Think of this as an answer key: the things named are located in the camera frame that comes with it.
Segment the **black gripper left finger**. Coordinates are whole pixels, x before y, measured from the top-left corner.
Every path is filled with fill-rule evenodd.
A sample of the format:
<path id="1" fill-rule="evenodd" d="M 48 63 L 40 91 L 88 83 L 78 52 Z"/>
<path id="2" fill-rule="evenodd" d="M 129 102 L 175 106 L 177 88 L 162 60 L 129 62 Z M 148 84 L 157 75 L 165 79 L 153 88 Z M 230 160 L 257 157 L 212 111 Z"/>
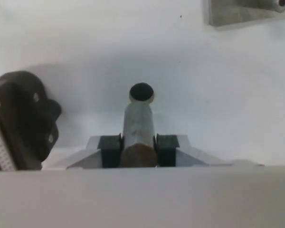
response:
<path id="1" fill-rule="evenodd" d="M 121 135 L 92 136 L 86 148 L 67 158 L 67 168 L 107 169 L 120 166 Z"/>

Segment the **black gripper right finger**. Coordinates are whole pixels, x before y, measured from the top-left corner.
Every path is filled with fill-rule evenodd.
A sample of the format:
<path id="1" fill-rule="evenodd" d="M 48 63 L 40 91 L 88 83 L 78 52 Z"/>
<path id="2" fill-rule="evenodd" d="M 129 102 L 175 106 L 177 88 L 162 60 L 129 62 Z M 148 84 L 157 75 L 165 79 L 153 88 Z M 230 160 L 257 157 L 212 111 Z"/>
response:
<path id="1" fill-rule="evenodd" d="M 192 147 L 185 134 L 156 135 L 156 151 L 160 167 L 231 166 L 232 163 Z"/>

